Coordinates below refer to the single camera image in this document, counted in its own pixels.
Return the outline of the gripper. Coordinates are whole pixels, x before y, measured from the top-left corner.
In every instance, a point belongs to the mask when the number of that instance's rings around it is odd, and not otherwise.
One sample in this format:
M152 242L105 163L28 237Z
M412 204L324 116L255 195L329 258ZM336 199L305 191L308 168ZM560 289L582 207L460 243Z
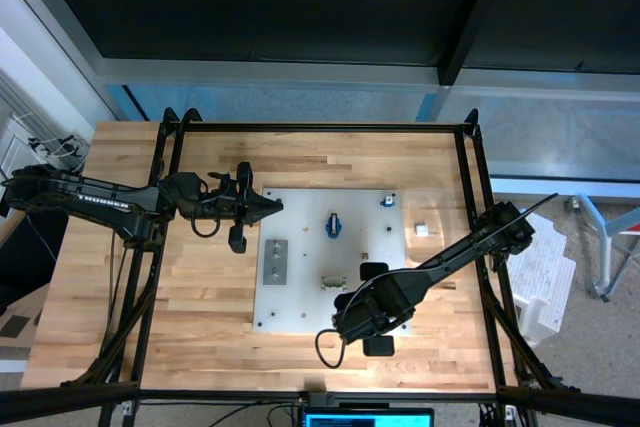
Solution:
M386 263L365 262L359 267L360 280L369 281L374 277L386 273L389 267ZM390 335L374 335L362 341L365 356L393 356L395 354L394 338Z
M216 222L216 230L208 234L208 237L217 233L222 220L231 220L233 225L229 229L228 244L234 253L244 254L247 240L243 229L246 224L249 224L249 193L253 185L252 168L248 162L241 162L237 165L235 179L229 173L209 172L208 176L219 181L218 187L204 196L202 204L202 218ZM251 212L252 224L284 210L280 200L264 197L256 191L251 192L251 205L256 208Z

